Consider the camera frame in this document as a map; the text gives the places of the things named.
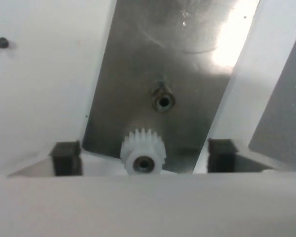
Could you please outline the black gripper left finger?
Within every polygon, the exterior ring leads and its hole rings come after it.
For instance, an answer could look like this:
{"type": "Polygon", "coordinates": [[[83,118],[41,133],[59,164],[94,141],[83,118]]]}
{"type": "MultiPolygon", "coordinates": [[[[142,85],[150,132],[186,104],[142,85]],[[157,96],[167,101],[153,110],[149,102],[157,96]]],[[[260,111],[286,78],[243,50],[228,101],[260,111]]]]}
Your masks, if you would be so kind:
{"type": "Polygon", "coordinates": [[[9,170],[7,176],[82,176],[79,141],[57,142],[51,149],[9,170]]]}

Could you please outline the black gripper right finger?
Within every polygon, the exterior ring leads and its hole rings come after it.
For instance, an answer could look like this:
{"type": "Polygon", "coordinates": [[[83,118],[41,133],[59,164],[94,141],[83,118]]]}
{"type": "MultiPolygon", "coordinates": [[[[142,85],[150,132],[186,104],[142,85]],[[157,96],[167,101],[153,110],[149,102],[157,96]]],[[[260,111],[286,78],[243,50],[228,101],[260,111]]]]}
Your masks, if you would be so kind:
{"type": "Polygon", "coordinates": [[[248,173],[277,170],[278,162],[232,139],[208,139],[208,173],[248,173]]]}

